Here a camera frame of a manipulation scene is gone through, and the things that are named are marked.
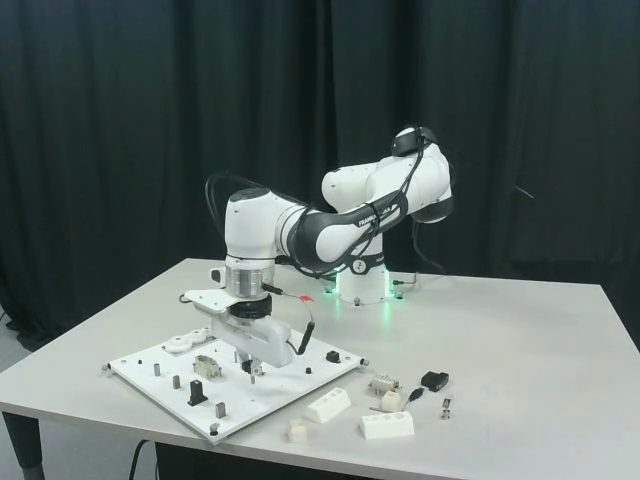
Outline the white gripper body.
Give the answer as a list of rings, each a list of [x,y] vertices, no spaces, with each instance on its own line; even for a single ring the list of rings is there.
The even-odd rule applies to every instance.
[[[287,345],[291,328],[270,316],[255,319],[248,324],[231,318],[212,318],[211,333],[236,350],[273,367],[281,368],[292,362],[292,349]]]

